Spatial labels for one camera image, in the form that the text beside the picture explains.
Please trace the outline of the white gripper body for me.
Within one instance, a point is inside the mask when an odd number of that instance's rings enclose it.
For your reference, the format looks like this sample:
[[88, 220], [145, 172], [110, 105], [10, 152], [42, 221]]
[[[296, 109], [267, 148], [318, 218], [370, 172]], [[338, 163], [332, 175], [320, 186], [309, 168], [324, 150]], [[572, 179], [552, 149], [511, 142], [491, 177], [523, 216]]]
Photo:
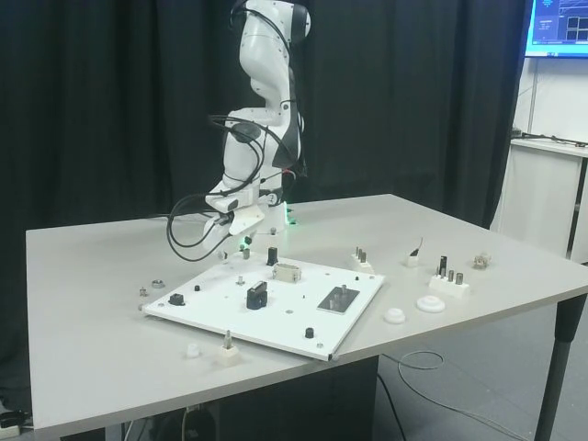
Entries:
[[203, 249], [211, 251], [222, 243], [226, 236], [232, 238], [234, 236], [234, 231], [232, 230], [233, 221], [233, 214], [216, 214], [210, 218], [204, 226], [201, 244]]

